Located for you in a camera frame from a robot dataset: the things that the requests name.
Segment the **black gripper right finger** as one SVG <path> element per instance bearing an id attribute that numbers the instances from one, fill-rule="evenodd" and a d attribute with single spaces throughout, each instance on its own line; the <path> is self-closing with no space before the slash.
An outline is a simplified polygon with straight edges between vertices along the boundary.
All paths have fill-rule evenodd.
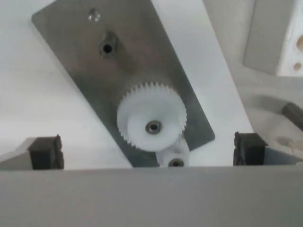
<path id="1" fill-rule="evenodd" d="M 280 166 L 302 162 L 301 157 L 270 148 L 257 133 L 234 134 L 234 166 Z"/>

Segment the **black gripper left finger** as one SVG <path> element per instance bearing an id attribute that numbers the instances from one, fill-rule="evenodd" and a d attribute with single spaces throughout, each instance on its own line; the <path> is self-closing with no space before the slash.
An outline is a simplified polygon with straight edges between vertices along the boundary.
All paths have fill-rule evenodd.
<path id="1" fill-rule="evenodd" d="M 15 150 L 1 154 L 1 170 L 63 170 L 64 154 L 59 135 L 25 139 Z"/>

